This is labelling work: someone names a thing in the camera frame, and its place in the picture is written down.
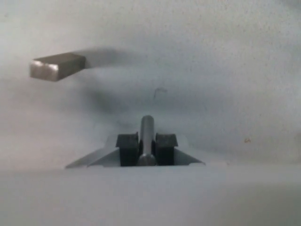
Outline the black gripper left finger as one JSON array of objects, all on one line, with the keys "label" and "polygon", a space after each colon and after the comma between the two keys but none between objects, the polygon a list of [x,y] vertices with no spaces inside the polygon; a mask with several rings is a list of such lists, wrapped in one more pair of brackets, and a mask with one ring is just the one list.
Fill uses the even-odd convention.
[{"label": "black gripper left finger", "polygon": [[71,163],[66,168],[131,167],[137,163],[139,154],[138,134],[108,136],[104,146]]}]

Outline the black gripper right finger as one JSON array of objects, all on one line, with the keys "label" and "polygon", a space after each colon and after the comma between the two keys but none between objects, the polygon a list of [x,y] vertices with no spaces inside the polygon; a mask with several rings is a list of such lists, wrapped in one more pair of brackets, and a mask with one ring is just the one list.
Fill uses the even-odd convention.
[{"label": "black gripper right finger", "polygon": [[158,166],[188,166],[205,163],[178,149],[176,134],[160,134],[155,136],[155,158]]}]

